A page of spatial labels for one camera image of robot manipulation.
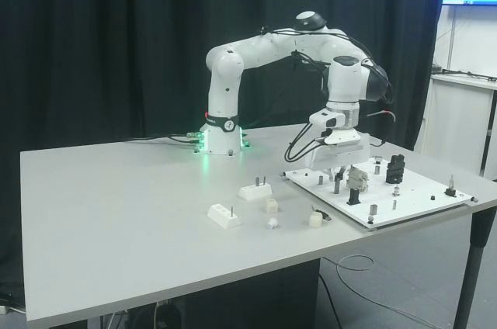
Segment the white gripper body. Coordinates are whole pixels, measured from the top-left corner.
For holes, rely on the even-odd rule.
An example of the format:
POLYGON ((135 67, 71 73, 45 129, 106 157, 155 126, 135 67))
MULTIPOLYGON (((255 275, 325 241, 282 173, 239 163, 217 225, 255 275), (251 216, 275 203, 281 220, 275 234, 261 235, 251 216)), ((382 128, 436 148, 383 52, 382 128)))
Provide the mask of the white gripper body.
POLYGON ((361 164, 370 158, 370 135, 361 132, 332 132, 324 144, 309 155, 311 170, 327 170, 361 164))

